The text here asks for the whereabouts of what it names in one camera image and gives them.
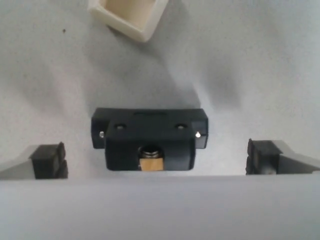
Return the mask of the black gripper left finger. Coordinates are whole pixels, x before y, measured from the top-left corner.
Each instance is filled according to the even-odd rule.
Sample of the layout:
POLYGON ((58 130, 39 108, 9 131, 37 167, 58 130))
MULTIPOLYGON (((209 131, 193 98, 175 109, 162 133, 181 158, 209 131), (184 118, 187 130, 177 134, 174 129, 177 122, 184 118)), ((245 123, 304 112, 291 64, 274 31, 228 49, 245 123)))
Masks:
POLYGON ((55 180, 68 175, 63 142, 30 145, 16 158, 0 164, 1 180, 55 180))

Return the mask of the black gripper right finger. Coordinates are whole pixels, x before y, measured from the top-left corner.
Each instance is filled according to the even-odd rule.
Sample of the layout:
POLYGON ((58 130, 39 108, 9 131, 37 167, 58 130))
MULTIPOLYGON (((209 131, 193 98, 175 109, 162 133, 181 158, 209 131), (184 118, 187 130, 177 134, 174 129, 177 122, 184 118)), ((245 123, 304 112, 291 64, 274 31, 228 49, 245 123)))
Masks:
POLYGON ((320 161, 293 151, 282 140, 248 140, 246 175, 294 175, 320 172, 320 161))

